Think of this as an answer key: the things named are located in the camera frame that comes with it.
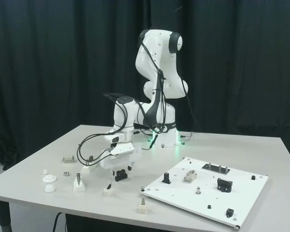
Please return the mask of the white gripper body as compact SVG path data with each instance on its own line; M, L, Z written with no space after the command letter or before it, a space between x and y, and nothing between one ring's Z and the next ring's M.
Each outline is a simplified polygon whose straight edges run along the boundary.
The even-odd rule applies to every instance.
M100 166L104 169L115 169L121 166L129 166L142 157L142 147L136 146L134 151L123 154L109 156L100 161Z

